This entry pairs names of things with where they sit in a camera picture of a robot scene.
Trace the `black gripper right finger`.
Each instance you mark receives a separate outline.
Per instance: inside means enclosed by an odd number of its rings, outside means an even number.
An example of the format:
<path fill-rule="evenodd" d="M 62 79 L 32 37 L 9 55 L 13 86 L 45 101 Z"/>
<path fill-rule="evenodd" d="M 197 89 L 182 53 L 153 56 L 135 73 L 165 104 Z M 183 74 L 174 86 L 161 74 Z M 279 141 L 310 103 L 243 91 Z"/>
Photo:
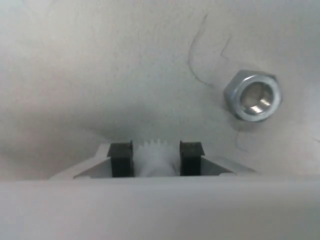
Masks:
<path fill-rule="evenodd" d="M 244 175 L 257 172 L 222 156 L 205 155 L 201 142 L 179 143 L 181 176 Z"/>

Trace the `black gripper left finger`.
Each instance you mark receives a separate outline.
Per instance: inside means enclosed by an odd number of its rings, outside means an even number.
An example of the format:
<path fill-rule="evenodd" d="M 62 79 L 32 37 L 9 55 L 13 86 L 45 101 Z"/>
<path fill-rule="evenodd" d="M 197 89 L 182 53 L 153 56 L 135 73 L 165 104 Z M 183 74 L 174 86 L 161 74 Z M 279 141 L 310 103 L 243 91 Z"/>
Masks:
<path fill-rule="evenodd" d="M 53 179 L 105 179 L 133 176 L 133 142 L 113 142 L 99 146 L 95 155 L 73 165 Z"/>

